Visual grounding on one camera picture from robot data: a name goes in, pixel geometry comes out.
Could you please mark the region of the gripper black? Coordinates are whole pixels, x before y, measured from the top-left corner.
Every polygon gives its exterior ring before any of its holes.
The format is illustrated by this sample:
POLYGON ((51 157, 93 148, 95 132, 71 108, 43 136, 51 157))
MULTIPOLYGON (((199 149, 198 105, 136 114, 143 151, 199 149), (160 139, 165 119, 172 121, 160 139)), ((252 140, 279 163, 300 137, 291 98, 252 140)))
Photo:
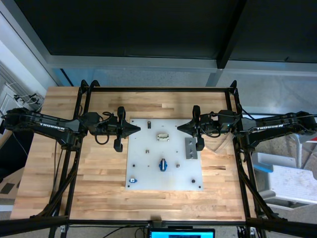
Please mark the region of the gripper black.
POLYGON ((129 137, 130 135, 140 131, 140 127, 130 124, 125 120, 125 109, 124 107, 118 107, 117 109, 117 117, 113 119, 109 124, 109 128, 111 131, 111 135, 115 135, 116 139, 114 140, 113 147, 116 152, 123 151, 123 145, 121 143, 121 139, 123 137, 123 127, 127 128, 124 131, 124 138, 129 137))
POLYGON ((204 138, 202 137, 203 135, 206 135, 210 137, 210 135, 206 132, 207 126, 206 124, 209 124, 209 116, 207 114, 201 114, 201 110, 199 106, 194 106, 193 107, 193 119, 190 120, 189 122, 186 122, 185 124, 182 124, 178 126, 177 130, 180 132, 186 133, 190 135, 191 137, 196 137, 197 138, 197 143, 196 143, 196 150, 197 151, 203 151, 205 147, 205 141, 204 138))

